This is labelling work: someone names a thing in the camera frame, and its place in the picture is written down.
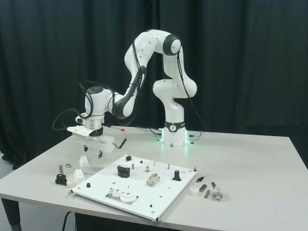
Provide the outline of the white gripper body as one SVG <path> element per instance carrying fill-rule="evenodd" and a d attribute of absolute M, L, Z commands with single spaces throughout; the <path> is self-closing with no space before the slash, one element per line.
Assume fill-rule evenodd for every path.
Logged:
<path fill-rule="evenodd" d="M 73 134 L 75 140 L 80 143 L 82 150 L 84 150 L 83 145 L 90 149 L 102 150 L 104 153 L 111 153 L 114 150 L 114 137 L 108 135 L 101 135 L 97 137 L 92 136 L 81 136 Z"/>

